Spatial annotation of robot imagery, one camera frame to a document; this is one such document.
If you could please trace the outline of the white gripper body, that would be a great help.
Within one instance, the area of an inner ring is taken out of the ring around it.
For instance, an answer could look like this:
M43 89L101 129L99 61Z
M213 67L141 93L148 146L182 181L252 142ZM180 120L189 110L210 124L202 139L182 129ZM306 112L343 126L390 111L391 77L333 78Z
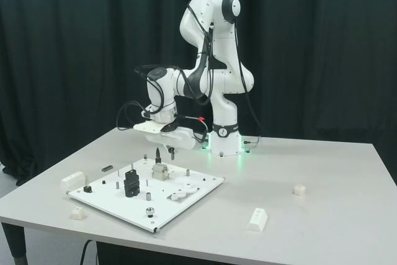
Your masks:
M185 150L193 149L196 144L191 129L178 128L173 132L147 133L145 137L153 143Z

